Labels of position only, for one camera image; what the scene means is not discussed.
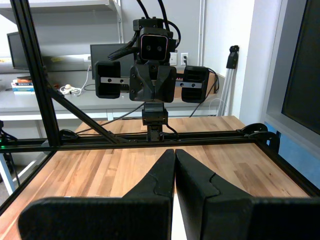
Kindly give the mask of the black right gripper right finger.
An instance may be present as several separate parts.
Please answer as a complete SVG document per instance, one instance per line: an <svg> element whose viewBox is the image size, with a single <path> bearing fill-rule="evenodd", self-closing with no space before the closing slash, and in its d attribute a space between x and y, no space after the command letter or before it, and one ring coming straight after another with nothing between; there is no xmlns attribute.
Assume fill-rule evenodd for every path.
<svg viewBox="0 0 320 240"><path fill-rule="evenodd" d="M189 240L317 240L317 197L255 197L182 149L176 187Z"/></svg>

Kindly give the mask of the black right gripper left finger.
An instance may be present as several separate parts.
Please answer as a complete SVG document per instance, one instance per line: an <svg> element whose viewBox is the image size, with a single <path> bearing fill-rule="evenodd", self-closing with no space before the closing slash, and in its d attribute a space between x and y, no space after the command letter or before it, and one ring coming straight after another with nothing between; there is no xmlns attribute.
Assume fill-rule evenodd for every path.
<svg viewBox="0 0 320 240"><path fill-rule="evenodd" d="M23 240L169 240L175 151L166 150L123 197L47 197L20 213Z"/></svg>

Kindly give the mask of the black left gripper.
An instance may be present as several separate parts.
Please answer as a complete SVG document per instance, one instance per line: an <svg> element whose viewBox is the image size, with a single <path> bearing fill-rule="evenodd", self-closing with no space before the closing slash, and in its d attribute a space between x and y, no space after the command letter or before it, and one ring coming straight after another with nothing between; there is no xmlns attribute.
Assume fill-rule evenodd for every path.
<svg viewBox="0 0 320 240"><path fill-rule="evenodd" d="M117 99L122 87L128 87L129 99L136 102L171 103L176 88L182 88L186 103L202 103L207 94L210 71L203 66L186 66L178 73L173 66L135 64L128 77L121 77L119 61L98 61L95 64L95 93L101 99Z"/></svg>

